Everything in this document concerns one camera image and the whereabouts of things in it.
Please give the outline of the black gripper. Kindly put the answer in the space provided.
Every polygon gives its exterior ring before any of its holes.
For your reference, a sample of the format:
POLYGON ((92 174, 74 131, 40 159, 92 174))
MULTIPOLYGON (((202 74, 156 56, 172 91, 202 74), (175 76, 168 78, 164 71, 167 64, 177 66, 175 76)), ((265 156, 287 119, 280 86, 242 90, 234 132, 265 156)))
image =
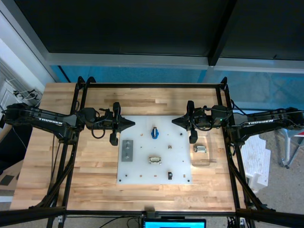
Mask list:
POLYGON ((175 118, 172 123, 190 131, 190 144, 195 144, 198 140, 196 130, 203 132, 211 130, 211 120, 207 117, 203 108, 195 108, 193 101, 187 103, 187 113, 184 116, 175 118))
POLYGON ((121 114, 121 106, 118 102, 113 104, 113 111, 110 109, 104 109, 104 117, 102 121, 102 127, 104 130, 111 130, 109 142, 111 145, 118 145, 117 134, 135 126, 135 122, 128 120, 122 116, 121 114))

